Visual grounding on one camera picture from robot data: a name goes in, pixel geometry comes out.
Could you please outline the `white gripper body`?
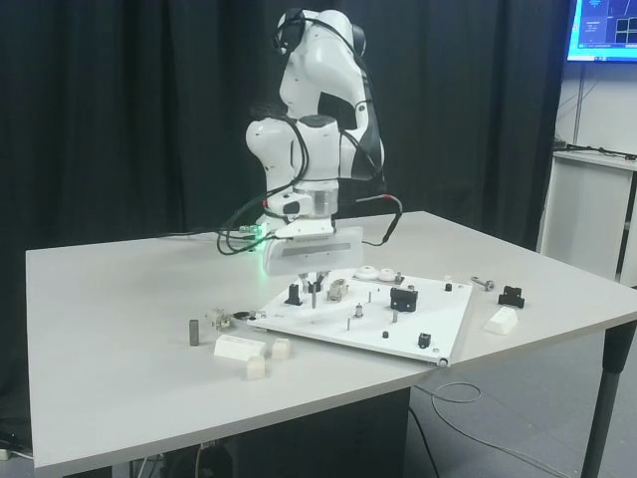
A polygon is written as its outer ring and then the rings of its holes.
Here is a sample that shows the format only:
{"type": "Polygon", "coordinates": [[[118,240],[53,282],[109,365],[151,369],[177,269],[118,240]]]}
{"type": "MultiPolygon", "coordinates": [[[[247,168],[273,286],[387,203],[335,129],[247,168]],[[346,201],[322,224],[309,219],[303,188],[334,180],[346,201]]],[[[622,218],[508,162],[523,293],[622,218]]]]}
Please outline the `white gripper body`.
{"type": "Polygon", "coordinates": [[[264,249],[263,266],[270,276],[358,267],[363,262],[361,227],[337,229],[333,234],[275,239],[264,249]]]}

